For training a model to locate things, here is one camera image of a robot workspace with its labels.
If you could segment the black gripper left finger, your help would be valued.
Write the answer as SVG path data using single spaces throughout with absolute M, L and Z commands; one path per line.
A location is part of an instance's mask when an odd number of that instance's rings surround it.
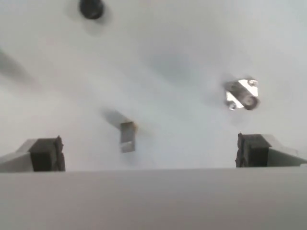
M 64 172 L 60 136 L 26 140 L 15 152 L 0 157 L 1 172 Z

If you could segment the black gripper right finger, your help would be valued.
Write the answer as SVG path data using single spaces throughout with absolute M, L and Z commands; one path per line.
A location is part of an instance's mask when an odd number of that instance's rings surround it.
M 236 167 L 294 167 L 306 165 L 295 149 L 267 134 L 238 134 Z

